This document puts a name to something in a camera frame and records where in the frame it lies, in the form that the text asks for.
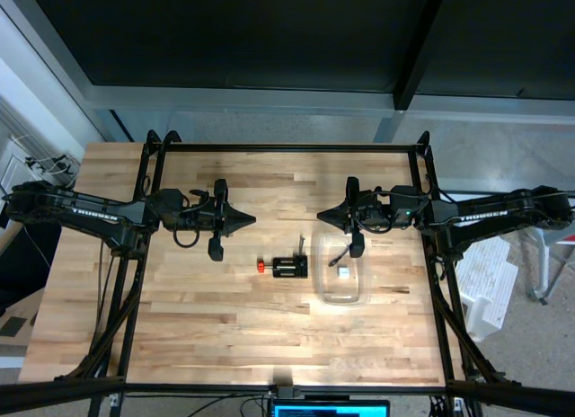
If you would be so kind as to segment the arm's black gripper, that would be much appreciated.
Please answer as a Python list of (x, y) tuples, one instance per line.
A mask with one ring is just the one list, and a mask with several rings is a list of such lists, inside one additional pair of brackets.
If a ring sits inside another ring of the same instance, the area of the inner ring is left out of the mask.
[(361, 191), (356, 177), (349, 177), (346, 200), (317, 214), (317, 219), (351, 236), (349, 254), (360, 258), (365, 251), (363, 231), (380, 227), (380, 201), (373, 191)]
[(224, 248), (221, 244), (221, 239), (225, 236), (225, 223), (227, 235), (256, 223), (256, 217), (237, 210), (230, 204), (226, 205), (227, 197), (226, 180), (216, 180), (214, 194), (208, 198), (208, 204), (200, 209), (196, 220), (199, 231), (211, 231), (213, 233), (208, 240), (208, 255), (214, 262), (221, 262), (224, 259)]

